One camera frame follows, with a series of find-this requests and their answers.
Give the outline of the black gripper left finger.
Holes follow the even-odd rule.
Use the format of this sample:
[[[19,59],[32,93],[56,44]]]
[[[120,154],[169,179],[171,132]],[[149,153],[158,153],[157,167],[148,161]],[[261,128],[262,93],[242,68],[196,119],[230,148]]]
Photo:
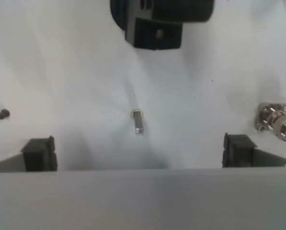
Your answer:
[[[0,173],[56,172],[58,169],[55,139],[32,138],[20,153],[0,161]]]

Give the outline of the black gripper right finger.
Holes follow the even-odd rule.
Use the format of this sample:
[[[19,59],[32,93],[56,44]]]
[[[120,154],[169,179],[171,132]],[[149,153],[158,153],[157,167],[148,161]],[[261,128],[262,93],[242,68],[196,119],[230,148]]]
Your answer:
[[[226,133],[223,142],[223,168],[284,167],[286,158],[260,150],[247,135]]]

